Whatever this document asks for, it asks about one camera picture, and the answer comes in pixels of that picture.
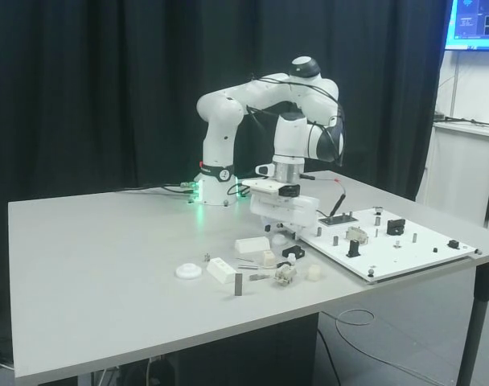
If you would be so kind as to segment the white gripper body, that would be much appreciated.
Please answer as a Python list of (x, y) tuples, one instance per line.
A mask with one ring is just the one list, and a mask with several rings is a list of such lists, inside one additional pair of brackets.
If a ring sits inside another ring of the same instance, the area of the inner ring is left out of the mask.
[(268, 224), (283, 223), (299, 228), (311, 228), (317, 221), (319, 204), (319, 199), (305, 195), (286, 198), (253, 194), (250, 211), (264, 218)]

